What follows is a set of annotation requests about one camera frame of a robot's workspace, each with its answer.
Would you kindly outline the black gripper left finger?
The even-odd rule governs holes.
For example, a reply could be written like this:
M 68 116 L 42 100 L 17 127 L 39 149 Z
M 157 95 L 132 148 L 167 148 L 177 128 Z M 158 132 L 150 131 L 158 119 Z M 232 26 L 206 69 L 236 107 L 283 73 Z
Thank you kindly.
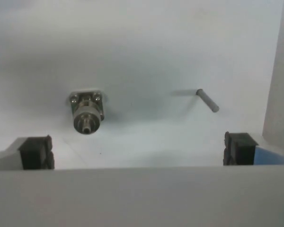
M 53 140 L 45 137 L 20 137 L 0 151 L 0 171 L 54 170 Z

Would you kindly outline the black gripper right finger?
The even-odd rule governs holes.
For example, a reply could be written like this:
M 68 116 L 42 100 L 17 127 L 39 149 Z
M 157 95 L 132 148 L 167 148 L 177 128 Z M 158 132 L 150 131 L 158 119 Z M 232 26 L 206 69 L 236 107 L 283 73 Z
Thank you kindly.
M 284 165 L 284 155 L 260 146 L 246 132 L 224 135 L 223 165 L 254 166 L 254 165 Z

